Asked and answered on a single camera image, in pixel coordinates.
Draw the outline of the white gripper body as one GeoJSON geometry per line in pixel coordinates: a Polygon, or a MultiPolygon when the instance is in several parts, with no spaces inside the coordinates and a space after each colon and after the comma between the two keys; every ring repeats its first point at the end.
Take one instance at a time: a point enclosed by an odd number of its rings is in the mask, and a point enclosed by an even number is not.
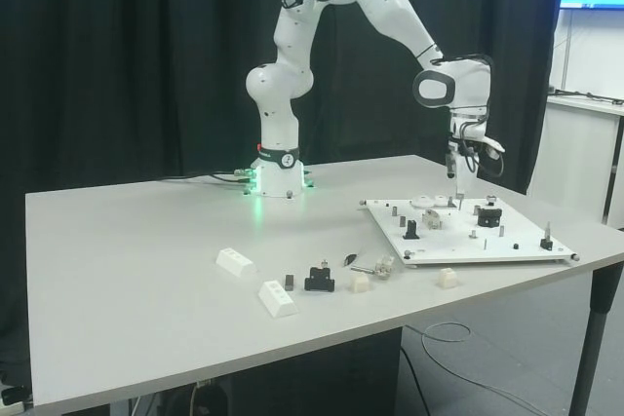
{"type": "Polygon", "coordinates": [[[448,142],[457,148],[476,145],[478,148],[484,147],[491,154],[504,154],[505,148],[502,144],[488,137],[486,131],[486,124],[460,124],[452,128],[448,142]]]}

